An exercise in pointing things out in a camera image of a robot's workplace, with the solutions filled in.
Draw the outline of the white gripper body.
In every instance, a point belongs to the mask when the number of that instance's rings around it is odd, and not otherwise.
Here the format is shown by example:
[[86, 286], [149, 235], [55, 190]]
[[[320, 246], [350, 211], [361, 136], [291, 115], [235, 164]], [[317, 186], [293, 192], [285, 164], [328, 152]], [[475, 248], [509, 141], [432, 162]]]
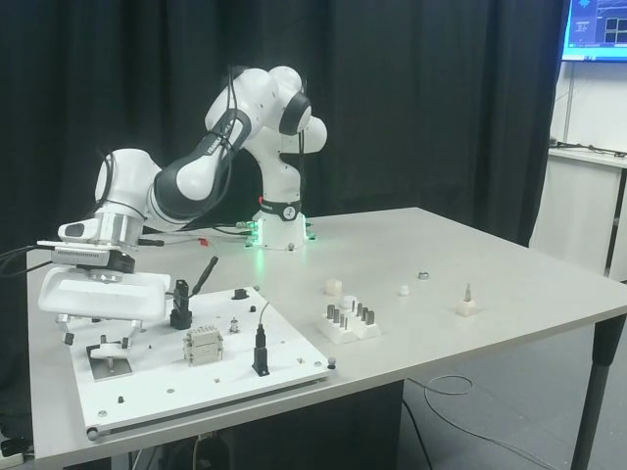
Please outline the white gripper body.
[[42, 311], [76, 317], [155, 321], [166, 314], [170, 281], [169, 275], [159, 273], [106, 275], [53, 268], [44, 277], [38, 306]]

